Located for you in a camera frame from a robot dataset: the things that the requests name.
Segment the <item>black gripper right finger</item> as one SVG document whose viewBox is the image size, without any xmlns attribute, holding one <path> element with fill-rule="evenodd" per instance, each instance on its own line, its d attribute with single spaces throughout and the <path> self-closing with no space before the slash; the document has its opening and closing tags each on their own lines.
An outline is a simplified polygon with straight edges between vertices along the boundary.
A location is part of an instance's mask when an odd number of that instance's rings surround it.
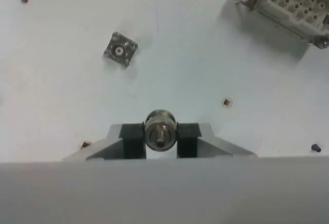
<svg viewBox="0 0 329 224">
<path fill-rule="evenodd" d="M 209 123 L 179 123 L 176 134 L 179 158 L 257 156 L 252 151 L 216 136 Z"/>
</svg>

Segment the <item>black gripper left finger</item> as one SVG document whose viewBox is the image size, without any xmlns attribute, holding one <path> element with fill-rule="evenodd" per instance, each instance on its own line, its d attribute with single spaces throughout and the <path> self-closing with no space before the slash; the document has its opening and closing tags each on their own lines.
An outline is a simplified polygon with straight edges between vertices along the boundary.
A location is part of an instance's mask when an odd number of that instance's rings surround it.
<svg viewBox="0 0 329 224">
<path fill-rule="evenodd" d="M 65 160 L 145 159 L 144 125 L 142 123 L 113 124 L 107 136 L 83 147 Z"/>
</svg>

